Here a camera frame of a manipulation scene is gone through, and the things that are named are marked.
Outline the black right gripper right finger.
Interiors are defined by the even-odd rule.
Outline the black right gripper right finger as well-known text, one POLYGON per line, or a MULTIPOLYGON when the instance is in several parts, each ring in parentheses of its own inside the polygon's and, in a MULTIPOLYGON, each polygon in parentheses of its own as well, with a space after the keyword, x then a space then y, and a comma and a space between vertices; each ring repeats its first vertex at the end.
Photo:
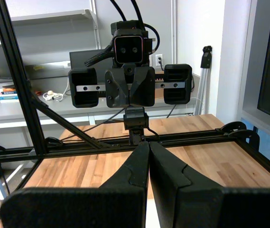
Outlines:
POLYGON ((270 228, 270 188, 227 188, 157 142, 150 180, 162 228, 270 228))

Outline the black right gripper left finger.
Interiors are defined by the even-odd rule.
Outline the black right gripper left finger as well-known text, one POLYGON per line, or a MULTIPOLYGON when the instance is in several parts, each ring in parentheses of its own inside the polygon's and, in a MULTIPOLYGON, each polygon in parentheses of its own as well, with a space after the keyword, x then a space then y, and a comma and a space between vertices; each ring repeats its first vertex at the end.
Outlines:
POLYGON ((23 188, 2 203, 5 228, 143 228, 149 144, 140 143, 98 188, 23 188))

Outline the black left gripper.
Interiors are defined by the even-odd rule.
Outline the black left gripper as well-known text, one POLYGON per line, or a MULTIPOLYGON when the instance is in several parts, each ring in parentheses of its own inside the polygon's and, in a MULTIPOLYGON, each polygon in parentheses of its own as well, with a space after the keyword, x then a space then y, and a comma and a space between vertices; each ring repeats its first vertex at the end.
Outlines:
POLYGON ((185 105, 190 101, 192 90, 192 68, 188 64, 166 65, 163 74, 156 74, 148 66, 107 69, 102 84, 97 83, 94 68, 72 69, 68 76, 76 108, 95 107, 101 97, 106 99, 109 108, 151 107, 155 104, 157 89, 163 91, 166 104, 185 105))

